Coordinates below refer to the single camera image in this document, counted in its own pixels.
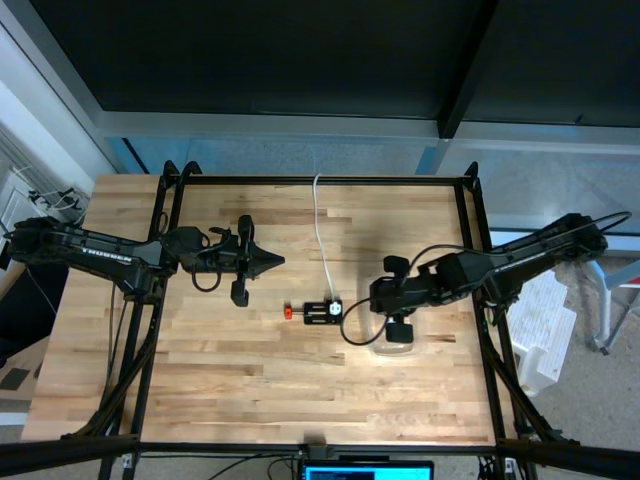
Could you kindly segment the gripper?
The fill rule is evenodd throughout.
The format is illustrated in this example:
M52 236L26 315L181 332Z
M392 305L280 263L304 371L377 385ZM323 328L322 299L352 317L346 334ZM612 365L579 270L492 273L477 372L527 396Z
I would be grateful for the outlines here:
M414 327L405 319L419 307L439 305L442 287L439 285L434 261L418 267L418 274L410 277L407 258L387 256L384 271L392 273L382 288L382 311L386 316L385 339L394 344L412 344Z
M249 292L246 280L256 279L268 270L284 263L284 257L264 250L254 240L255 227L250 215L242 215L238 219L238 232L225 232L218 249L218 273L234 274L236 279L231 283L230 297L237 307L247 307Z

